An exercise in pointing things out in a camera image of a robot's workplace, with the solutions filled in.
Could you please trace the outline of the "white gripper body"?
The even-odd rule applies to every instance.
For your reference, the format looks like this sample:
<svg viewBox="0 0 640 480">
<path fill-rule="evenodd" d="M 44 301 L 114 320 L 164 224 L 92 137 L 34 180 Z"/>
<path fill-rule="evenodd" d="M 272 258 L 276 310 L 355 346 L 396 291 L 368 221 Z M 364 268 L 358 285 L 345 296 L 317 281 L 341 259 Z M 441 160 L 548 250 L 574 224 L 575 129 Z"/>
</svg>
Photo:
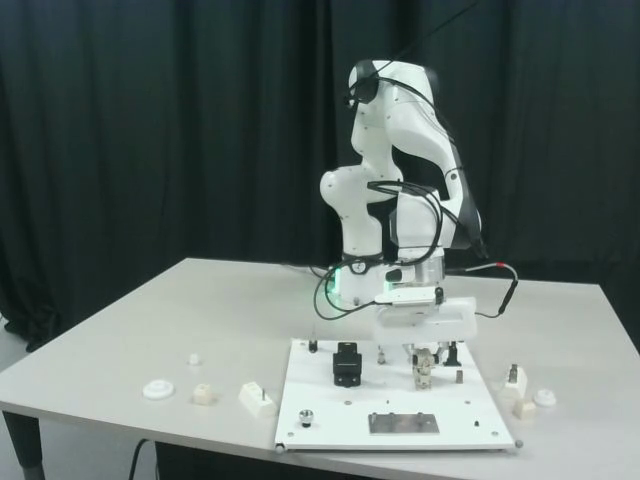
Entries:
<svg viewBox="0 0 640 480">
<path fill-rule="evenodd" d="M 475 336 L 475 298 L 448 298 L 440 305 L 383 306 L 373 323 L 379 345 L 466 341 Z"/>
</svg>

